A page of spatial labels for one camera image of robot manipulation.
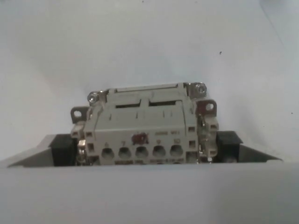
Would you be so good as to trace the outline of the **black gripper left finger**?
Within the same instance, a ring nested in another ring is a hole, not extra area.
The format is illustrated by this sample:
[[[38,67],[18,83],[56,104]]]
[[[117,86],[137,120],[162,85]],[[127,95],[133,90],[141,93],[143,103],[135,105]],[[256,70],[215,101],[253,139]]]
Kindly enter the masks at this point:
[[[70,134],[46,135],[35,147],[6,159],[7,167],[74,166],[76,140]]]

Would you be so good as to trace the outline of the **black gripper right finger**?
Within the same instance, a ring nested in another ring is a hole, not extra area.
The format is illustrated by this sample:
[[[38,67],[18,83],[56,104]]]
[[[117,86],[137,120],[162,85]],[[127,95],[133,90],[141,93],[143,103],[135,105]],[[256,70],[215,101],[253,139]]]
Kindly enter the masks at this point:
[[[235,131],[218,131],[215,163],[267,163],[285,161],[281,156],[244,145]]]

